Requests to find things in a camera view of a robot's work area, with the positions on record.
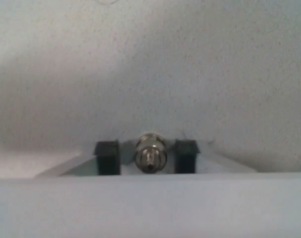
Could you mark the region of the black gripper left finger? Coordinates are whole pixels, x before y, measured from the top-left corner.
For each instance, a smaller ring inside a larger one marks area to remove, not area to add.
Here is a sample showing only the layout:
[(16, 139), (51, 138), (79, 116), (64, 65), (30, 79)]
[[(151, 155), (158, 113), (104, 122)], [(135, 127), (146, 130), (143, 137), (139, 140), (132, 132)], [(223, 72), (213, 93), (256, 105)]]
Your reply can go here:
[(121, 147), (115, 141), (87, 143), (79, 155), (36, 175), (36, 178), (113, 176), (121, 174)]

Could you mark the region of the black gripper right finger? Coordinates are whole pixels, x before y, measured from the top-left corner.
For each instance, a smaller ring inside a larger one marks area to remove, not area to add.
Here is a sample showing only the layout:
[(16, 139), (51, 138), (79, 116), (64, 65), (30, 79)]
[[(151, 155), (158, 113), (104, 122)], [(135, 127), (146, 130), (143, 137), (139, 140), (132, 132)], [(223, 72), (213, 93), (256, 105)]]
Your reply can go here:
[(231, 160), (202, 140), (176, 140), (174, 143), (175, 174), (245, 174), (256, 170)]

